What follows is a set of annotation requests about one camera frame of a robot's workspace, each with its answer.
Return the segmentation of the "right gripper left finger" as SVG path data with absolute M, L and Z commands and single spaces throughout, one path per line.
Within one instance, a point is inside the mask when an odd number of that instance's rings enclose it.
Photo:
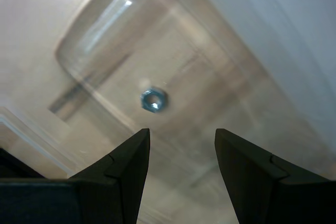
M 67 179 L 1 150 L 1 223 L 136 223 L 149 157 L 149 129 Z

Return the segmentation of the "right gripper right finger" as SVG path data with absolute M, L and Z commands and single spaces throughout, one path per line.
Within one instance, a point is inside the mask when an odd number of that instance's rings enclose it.
M 215 151 L 239 223 L 335 223 L 335 181 L 226 129 Z

